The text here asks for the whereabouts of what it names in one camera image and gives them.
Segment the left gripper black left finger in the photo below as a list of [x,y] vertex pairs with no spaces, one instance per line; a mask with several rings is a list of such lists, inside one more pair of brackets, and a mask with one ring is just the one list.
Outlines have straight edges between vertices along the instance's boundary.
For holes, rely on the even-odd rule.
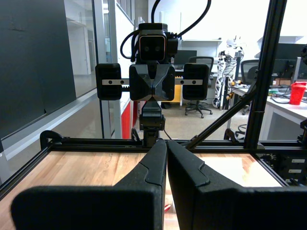
[[167,146],[157,141],[114,186],[36,186],[12,201],[18,230],[161,230]]

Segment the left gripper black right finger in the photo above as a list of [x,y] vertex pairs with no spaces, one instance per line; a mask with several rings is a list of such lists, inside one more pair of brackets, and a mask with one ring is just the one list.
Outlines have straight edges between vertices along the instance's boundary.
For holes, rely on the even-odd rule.
[[304,230],[305,187],[243,187],[175,141],[168,178],[182,230]]

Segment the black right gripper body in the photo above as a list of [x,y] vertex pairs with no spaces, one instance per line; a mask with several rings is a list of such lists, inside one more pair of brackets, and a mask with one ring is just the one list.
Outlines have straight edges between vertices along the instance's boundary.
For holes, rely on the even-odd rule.
[[[147,65],[152,82],[156,76],[157,65]],[[121,77],[121,68],[118,63],[98,64],[95,67],[95,74],[100,100],[119,100],[123,92],[130,93],[129,77],[127,79]],[[175,77],[175,86],[183,86],[182,96],[185,100],[203,100],[207,97],[208,66],[206,64],[187,63],[180,74],[182,78]]]

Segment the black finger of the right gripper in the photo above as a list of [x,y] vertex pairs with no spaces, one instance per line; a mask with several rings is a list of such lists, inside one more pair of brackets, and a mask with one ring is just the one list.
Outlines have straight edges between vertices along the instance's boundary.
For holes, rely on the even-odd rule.
[[152,81],[145,64],[131,65],[129,68],[130,99],[148,101],[152,97]]
[[156,101],[172,101],[175,94],[175,68],[171,64],[159,64],[152,82],[152,96]]

